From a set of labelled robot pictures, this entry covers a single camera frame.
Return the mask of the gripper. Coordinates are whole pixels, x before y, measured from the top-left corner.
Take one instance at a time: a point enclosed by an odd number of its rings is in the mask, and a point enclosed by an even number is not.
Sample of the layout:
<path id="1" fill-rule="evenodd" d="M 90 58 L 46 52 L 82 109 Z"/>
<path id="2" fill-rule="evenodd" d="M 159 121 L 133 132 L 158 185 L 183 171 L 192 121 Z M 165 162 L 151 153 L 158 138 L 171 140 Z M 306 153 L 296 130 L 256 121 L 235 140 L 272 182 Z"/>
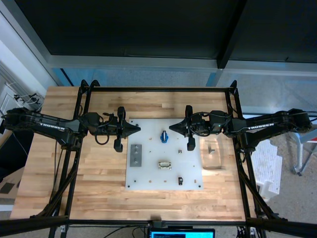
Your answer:
<path id="1" fill-rule="evenodd" d="M 196 141 L 193 135 L 199 137 L 207 137 L 210 133 L 210 127 L 208 122 L 204 119 L 207 117 L 207 113 L 193 113 L 193 107 L 190 105 L 186 106 L 186 118 L 182 121 L 170 125 L 169 129 L 186 136 L 186 128 L 188 131 L 188 143 L 187 150 L 194 151 L 196 147 Z"/>
<path id="2" fill-rule="evenodd" d="M 141 128 L 130 124 L 125 120 L 126 111 L 124 107 L 119 107 L 117 109 L 117 116 L 109 113 L 103 113 L 103 115 L 108 116 L 108 121 L 105 122 L 103 130 L 106 132 L 107 136 L 116 136 L 113 147 L 116 152 L 122 152 L 123 145 L 121 143 L 121 139 L 127 138 L 128 136 L 139 132 Z"/>

